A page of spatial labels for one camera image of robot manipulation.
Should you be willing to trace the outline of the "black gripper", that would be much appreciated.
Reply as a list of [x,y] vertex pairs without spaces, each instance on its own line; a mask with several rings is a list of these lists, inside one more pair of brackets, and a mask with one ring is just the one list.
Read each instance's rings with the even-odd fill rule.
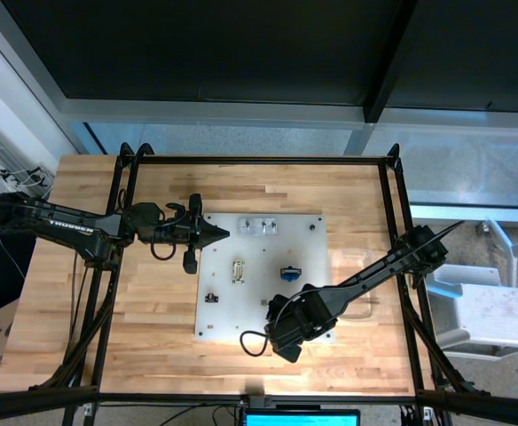
[[269,301],[266,319],[265,332],[274,349],[297,346],[315,331],[308,306],[301,298],[292,301],[275,295]]
[[185,245],[184,271],[188,274],[195,274],[198,269],[196,248],[200,244],[201,231],[204,232],[201,236],[202,247],[227,239],[230,237],[230,233],[202,217],[202,199],[199,193],[194,193],[189,197],[188,208],[173,202],[168,203],[166,207],[173,209],[176,213],[154,229],[154,244],[168,244],[172,250],[168,256],[159,256],[154,253],[154,258],[159,261],[169,261],[176,254],[177,245]]

